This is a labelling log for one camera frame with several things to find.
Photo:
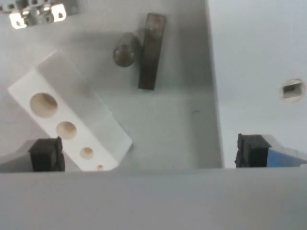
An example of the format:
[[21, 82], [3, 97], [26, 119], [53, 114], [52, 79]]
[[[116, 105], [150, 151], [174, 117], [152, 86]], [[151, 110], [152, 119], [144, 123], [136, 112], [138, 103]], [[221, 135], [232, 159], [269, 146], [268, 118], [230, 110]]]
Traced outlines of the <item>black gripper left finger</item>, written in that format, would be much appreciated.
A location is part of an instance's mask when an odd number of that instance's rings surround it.
[[62, 139], [26, 141], [17, 151], [0, 157], [1, 172], [64, 172]]

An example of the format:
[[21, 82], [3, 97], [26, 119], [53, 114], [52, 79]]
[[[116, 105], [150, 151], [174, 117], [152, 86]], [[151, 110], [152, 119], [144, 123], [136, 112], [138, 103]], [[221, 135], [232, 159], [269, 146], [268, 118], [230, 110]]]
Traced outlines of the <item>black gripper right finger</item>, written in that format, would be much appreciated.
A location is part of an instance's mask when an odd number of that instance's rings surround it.
[[280, 144], [272, 135], [238, 134], [237, 168], [306, 166], [307, 154]]

